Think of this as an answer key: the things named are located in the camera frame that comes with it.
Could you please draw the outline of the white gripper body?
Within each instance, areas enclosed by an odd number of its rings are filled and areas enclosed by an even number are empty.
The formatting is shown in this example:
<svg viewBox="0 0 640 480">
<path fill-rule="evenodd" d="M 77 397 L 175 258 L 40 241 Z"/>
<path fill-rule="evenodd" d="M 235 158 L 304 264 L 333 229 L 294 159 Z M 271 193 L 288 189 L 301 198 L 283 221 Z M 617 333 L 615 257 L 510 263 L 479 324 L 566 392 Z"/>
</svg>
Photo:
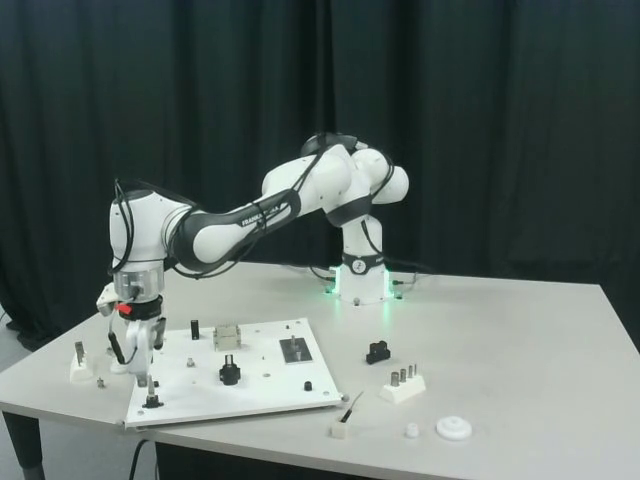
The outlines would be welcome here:
<svg viewBox="0 0 640 480">
<path fill-rule="evenodd" d="M 127 371 L 138 386 L 149 384 L 150 366 L 155 351 L 164 345 L 166 320 L 130 321 L 126 327 L 125 351 Z"/>
</svg>

